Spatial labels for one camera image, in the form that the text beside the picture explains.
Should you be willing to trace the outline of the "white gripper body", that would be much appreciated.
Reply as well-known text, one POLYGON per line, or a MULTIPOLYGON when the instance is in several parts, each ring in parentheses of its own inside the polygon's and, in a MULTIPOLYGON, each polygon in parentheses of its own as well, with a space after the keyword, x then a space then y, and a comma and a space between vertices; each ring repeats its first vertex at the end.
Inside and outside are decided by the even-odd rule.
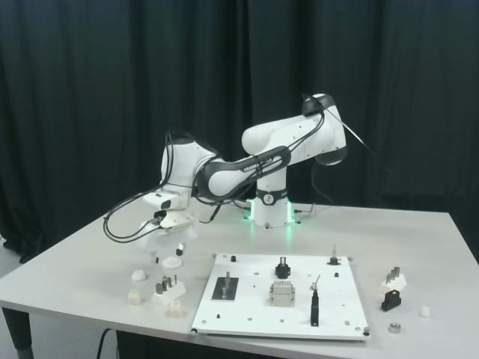
POLYGON ((141 224, 140 236, 141 238, 135 242, 138 248, 148 255, 150 252, 160 254, 168 246, 176 250, 180 243, 186 245, 189 240, 195 239, 198 236, 198 222, 193 221, 173 230, 160 229, 158 224, 143 222, 141 224))

